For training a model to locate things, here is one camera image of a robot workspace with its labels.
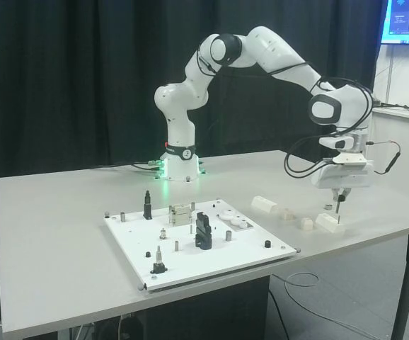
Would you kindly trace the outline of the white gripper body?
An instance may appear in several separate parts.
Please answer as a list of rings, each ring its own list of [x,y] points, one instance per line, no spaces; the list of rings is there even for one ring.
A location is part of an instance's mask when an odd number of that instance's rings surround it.
[[[371,185],[371,164],[331,164],[311,177],[312,184],[321,189],[363,188]]]

